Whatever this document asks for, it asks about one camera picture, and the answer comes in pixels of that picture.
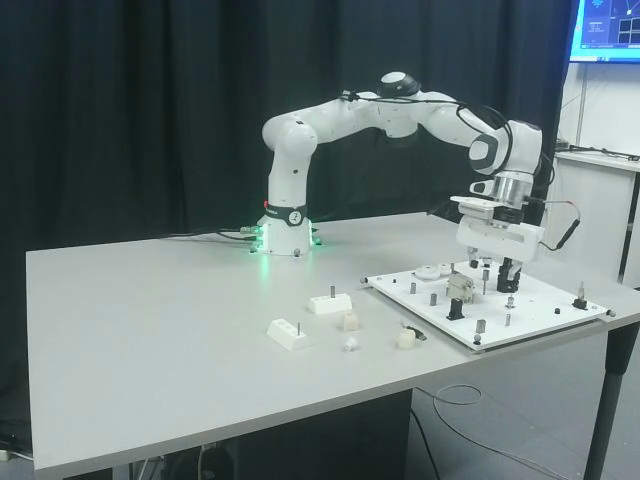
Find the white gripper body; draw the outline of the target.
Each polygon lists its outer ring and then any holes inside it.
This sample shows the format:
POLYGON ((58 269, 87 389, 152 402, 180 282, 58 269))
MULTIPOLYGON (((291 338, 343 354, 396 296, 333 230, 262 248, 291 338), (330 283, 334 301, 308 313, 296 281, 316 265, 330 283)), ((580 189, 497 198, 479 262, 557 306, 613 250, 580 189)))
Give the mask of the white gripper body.
POLYGON ((463 216, 458 225, 457 241, 492 256, 520 262, 533 261, 543 239, 543 228, 527 223, 495 226, 470 216, 463 216))

